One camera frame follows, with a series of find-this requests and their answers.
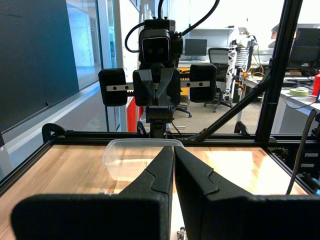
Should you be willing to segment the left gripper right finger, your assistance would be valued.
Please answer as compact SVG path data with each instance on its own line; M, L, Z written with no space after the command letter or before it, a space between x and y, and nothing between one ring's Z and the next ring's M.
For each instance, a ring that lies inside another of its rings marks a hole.
M317 195L253 195L180 146L175 185L190 240L317 240Z

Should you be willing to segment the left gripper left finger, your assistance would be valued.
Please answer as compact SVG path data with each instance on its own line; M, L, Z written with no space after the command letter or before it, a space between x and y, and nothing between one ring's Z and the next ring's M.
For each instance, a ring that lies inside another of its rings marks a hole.
M18 240L168 240L174 152L164 147L118 194L37 194L10 223Z

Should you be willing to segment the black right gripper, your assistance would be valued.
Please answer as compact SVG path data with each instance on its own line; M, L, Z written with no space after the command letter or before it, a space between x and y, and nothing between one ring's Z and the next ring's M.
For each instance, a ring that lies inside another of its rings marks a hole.
M217 67L211 63L192 64L186 73L176 67L135 70L132 82L126 82L122 68L103 69L98 74L103 104L120 107L128 97L135 98L139 107L178 105L181 89L189 88L194 103L211 102L216 94Z

